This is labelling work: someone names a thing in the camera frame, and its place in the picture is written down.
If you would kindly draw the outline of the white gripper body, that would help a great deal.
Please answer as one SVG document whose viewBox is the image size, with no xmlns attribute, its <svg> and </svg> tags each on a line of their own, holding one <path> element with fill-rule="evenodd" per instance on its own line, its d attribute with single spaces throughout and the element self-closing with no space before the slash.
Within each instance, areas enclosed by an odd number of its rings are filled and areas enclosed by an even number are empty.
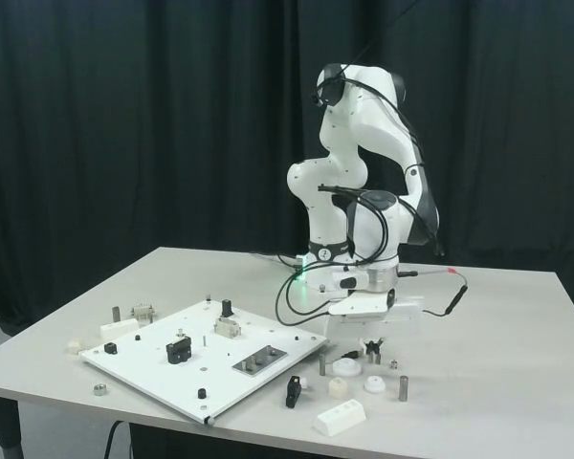
<svg viewBox="0 0 574 459">
<path fill-rule="evenodd" d="M 398 299 L 387 312 L 376 317 L 330 316 L 323 334 L 327 338 L 392 338 L 414 335 L 422 316 L 422 296 Z"/>
</svg>

